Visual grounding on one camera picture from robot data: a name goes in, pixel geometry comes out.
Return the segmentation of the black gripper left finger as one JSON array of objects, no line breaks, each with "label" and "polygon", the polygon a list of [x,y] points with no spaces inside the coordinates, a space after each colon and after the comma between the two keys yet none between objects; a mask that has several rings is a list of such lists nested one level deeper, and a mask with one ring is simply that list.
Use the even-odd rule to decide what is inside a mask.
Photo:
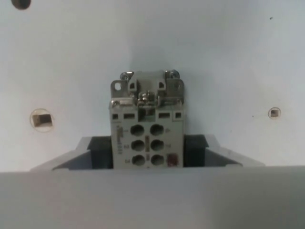
[{"label": "black gripper left finger", "polygon": [[83,137],[74,150],[42,163],[32,171],[112,169],[110,136]]}]

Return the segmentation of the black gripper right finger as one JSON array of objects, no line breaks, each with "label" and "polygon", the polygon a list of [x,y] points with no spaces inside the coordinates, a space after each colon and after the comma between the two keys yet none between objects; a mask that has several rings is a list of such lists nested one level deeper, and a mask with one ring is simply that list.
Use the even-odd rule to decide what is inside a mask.
[{"label": "black gripper right finger", "polygon": [[222,147],[215,135],[185,135],[185,167],[264,167],[265,164]]}]

